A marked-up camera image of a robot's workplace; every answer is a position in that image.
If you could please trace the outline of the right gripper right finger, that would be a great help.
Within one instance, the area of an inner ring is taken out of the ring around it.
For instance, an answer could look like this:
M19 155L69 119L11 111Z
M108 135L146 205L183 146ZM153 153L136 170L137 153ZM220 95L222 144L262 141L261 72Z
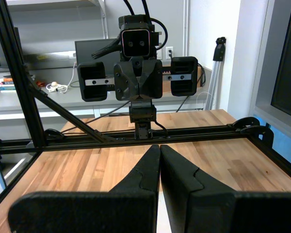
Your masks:
M174 233L291 233L291 192L236 191L167 145L161 181Z

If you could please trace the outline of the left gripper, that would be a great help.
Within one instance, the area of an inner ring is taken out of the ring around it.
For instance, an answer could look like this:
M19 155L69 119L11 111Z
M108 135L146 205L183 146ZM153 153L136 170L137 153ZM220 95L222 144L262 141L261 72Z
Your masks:
M198 60L195 57L174 57L169 66L161 60L133 57L114 65L113 77L107 77L103 62L77 66L81 96L84 101L103 101L109 91L117 100L160 99L163 82L170 83L173 96L192 96L197 91Z

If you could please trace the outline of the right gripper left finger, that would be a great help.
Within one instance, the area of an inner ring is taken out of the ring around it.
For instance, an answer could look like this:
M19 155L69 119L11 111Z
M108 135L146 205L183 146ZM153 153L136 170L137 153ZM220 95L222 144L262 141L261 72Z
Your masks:
M160 147L151 146L109 192L33 192L8 211L13 233L154 233Z

